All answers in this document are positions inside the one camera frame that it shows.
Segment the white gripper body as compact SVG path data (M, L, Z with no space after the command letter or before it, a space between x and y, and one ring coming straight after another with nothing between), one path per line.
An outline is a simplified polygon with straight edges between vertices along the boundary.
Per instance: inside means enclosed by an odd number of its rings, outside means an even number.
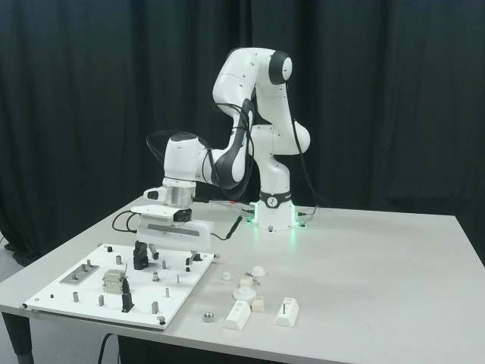
M163 221L161 218L142 215L136 239L160 249L208 252L211 249L212 221Z

